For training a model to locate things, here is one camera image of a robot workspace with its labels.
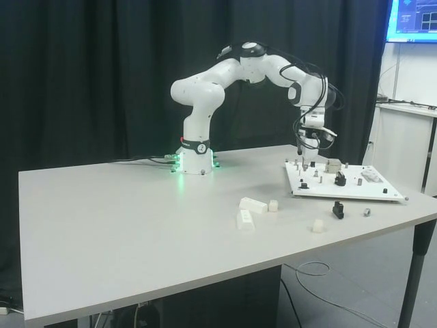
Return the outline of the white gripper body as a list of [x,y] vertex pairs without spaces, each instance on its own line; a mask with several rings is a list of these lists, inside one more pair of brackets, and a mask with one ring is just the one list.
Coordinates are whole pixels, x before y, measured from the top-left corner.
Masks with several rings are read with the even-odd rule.
[[310,136],[301,137],[301,144],[305,150],[316,150],[320,149],[320,139],[316,133]]

